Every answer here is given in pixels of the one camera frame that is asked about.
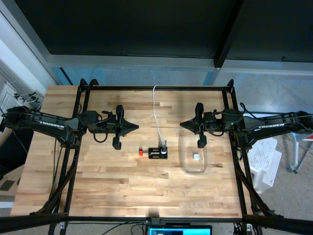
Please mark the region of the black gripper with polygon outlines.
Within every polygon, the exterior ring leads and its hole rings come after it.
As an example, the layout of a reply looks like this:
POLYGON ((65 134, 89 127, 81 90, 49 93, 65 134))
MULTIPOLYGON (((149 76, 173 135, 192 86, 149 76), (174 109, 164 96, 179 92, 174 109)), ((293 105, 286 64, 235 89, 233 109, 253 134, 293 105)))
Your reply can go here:
POLYGON ((120 136, 122 135, 122 126, 125 126, 123 129, 123 134, 126 135, 132 131, 135 131, 139 128, 138 125, 131 122, 123 120, 124 117, 124 108, 122 105, 117 105, 116 114, 112 112, 103 111, 102 113, 107 114, 107 118, 104 120, 104 130, 106 134, 115 134, 115 137, 112 140, 112 146, 115 150, 120 150, 122 143, 120 141, 120 136))
MULTIPOLYGON (((205 113, 204 106, 202 103, 197 103, 195 108, 197 125, 198 125, 198 135, 199 140, 197 141, 198 148, 204 148, 207 145, 207 138, 204 134, 205 131, 215 137, 222 136, 222 129, 217 123, 217 119, 212 112, 205 113)), ((196 133, 196 118, 194 117, 191 120, 184 121, 180 123, 180 127, 196 133)))

